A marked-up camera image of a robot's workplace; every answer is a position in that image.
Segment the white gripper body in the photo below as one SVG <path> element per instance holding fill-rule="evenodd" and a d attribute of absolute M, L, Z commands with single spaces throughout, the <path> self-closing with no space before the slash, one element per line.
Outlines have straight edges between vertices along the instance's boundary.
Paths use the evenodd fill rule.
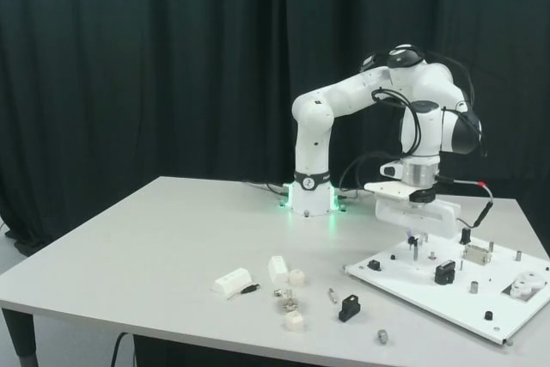
<path fill-rule="evenodd" d="M 457 234 L 457 204 L 436 199 L 427 204 L 376 199 L 376 218 L 413 233 L 427 233 L 444 238 Z"/>

